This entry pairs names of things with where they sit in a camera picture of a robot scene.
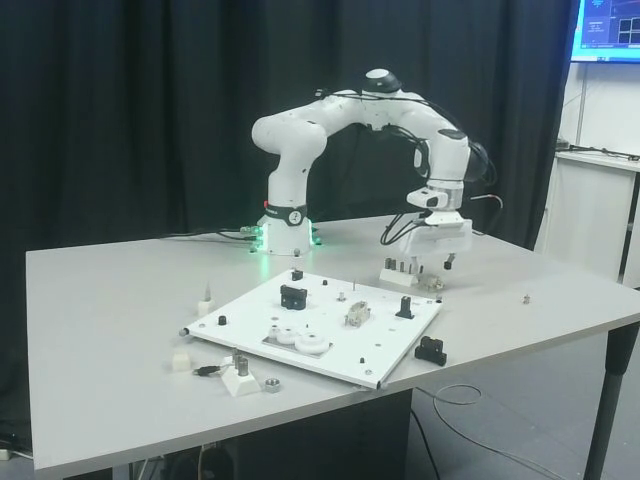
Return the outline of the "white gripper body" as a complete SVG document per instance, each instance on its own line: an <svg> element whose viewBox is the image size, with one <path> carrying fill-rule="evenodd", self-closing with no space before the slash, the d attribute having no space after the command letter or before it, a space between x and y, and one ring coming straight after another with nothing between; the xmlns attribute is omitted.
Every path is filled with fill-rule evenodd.
<svg viewBox="0 0 640 480"><path fill-rule="evenodd" d="M458 254L472 246L472 221L449 226L419 226L401 239L401 253L409 257Z"/></svg>

